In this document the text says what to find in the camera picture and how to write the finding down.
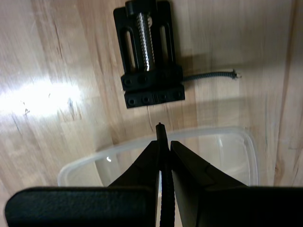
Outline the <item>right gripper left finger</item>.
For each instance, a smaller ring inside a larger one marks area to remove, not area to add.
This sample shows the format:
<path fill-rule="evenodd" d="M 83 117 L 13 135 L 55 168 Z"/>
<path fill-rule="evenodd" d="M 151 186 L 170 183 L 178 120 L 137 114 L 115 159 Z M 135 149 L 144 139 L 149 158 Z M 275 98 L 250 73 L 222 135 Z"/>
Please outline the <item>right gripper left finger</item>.
<path fill-rule="evenodd" d="M 156 226 L 160 152 L 157 141 L 152 141 L 131 166 L 109 188 L 117 188 L 122 199 L 112 227 Z"/>

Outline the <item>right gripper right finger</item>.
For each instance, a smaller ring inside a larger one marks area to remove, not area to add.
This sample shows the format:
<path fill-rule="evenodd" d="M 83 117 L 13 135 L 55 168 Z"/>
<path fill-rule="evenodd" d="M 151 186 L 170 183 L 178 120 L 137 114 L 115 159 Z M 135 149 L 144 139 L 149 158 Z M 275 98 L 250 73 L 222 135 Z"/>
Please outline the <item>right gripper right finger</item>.
<path fill-rule="evenodd" d="M 222 172 L 178 141 L 172 141 L 172 174 L 184 227 L 239 227 L 247 212 L 238 198 L 242 182 Z"/>

